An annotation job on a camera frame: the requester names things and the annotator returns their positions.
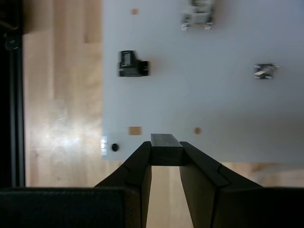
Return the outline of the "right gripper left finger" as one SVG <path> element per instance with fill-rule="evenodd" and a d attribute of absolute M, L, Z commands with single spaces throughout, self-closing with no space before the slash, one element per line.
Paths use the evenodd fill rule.
<path fill-rule="evenodd" d="M 152 182 L 151 149 L 151 142 L 143 142 L 112 174 L 95 185 L 112 193 L 102 203 L 102 227 L 146 227 Z"/>

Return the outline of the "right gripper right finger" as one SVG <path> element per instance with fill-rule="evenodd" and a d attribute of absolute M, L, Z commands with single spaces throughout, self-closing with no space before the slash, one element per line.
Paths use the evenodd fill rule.
<path fill-rule="evenodd" d="M 253 228 L 252 196 L 262 186 L 232 171 L 188 142 L 180 178 L 195 228 Z"/>

